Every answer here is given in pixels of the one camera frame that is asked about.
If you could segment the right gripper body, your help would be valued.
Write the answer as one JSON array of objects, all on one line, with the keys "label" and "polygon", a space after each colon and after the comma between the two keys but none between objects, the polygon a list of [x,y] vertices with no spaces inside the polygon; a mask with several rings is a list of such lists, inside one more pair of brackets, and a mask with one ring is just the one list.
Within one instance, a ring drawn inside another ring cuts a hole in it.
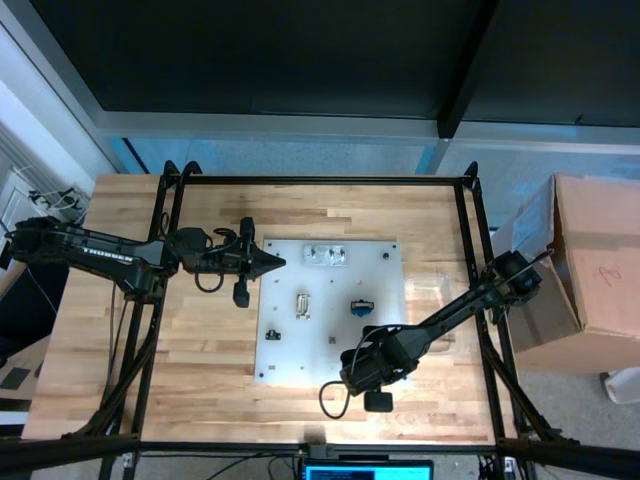
[{"label": "right gripper body", "polygon": [[419,364],[419,334],[375,335],[368,342],[341,355],[340,378],[352,396],[402,380]]}]

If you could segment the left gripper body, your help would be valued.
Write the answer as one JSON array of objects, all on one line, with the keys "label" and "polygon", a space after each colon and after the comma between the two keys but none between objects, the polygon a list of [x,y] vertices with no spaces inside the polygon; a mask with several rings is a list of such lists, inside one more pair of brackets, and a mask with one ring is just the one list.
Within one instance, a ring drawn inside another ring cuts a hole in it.
[{"label": "left gripper body", "polygon": [[255,243],[255,223],[252,217],[244,217],[240,221],[239,232],[226,234],[221,253],[221,272],[225,275],[236,275],[245,280],[255,281],[257,270],[253,266]]}]

